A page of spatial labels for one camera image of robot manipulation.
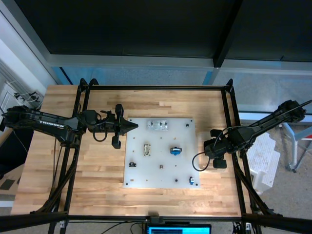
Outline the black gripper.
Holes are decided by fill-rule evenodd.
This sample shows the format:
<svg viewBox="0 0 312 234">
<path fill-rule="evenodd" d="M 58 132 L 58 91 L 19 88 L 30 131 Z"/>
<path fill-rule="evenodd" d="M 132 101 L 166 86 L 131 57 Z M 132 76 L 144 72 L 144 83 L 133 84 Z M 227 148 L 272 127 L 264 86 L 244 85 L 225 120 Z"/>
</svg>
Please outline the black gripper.
<svg viewBox="0 0 312 234">
<path fill-rule="evenodd" d="M 125 135 L 129 131 L 138 128 L 138 124 L 128 121 L 123 117 L 123 107 L 121 104 L 116 105 L 115 114 L 111 111 L 101 112 L 106 114 L 106 118 L 100 120 L 94 127 L 92 131 L 94 140 L 97 142 L 103 142 L 106 140 L 108 133 L 114 133 L 115 135 L 112 137 L 112 146 L 115 149 L 120 149 L 121 141 L 119 140 L 119 136 Z M 105 137 L 103 139 L 97 139 L 96 133 L 105 133 Z"/>
<path fill-rule="evenodd" d="M 204 153 L 213 161 L 214 168 L 227 168 L 224 155 L 227 153 L 229 142 L 221 130 L 210 130 L 211 139 L 204 141 Z"/>
</svg>

